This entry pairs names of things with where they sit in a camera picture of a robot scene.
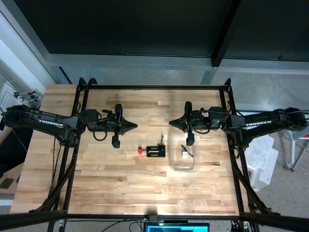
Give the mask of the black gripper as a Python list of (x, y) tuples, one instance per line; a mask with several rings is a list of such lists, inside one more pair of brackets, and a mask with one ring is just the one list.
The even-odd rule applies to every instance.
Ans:
[(120, 128), (121, 134), (125, 134), (130, 130), (133, 130), (138, 127), (137, 124), (127, 121), (123, 116), (123, 108), (121, 104), (115, 105), (115, 112), (113, 113), (111, 110), (104, 109), (103, 113), (106, 113), (107, 116), (100, 119), (97, 124), (99, 126), (99, 131), (104, 132), (105, 135), (102, 139), (97, 139), (97, 141), (101, 142), (107, 138), (108, 132), (114, 132), (114, 136), (112, 137), (112, 146), (114, 148), (120, 148)]
[(185, 103), (184, 111), (185, 114), (182, 117), (170, 121), (169, 125), (186, 132), (186, 145), (192, 146), (195, 142), (194, 131), (198, 134), (209, 133), (209, 123), (203, 116), (207, 111), (204, 108), (192, 110), (192, 103), (189, 101)]

